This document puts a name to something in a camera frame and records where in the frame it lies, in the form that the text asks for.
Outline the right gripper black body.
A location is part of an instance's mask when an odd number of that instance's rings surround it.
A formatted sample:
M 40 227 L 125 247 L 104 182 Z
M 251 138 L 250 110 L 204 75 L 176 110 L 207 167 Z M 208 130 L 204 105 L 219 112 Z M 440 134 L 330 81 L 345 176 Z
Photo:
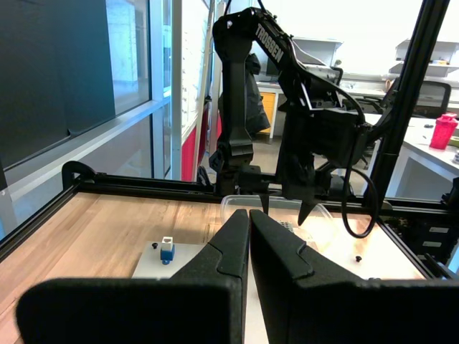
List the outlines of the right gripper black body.
M 368 124 L 356 113 L 289 109 L 275 174 L 282 196 L 311 201 L 327 194 L 331 169 L 315 169 L 315 156 L 323 156 L 334 168 L 347 168 L 360 159 L 367 136 Z

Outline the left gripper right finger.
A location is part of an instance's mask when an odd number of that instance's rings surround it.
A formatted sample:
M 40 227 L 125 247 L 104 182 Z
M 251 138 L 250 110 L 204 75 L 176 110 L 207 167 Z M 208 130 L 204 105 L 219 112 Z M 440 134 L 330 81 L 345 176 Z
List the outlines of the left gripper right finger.
M 444 343 L 458 324 L 454 279 L 362 279 L 259 210 L 250 254 L 271 343 Z

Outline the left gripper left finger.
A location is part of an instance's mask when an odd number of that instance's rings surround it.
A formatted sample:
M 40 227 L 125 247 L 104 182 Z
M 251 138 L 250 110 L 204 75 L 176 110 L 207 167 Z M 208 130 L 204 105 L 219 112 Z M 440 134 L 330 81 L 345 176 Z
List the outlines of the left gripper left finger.
M 168 279 L 51 279 L 16 306 L 25 343 L 242 343 L 250 238 L 237 210 Z

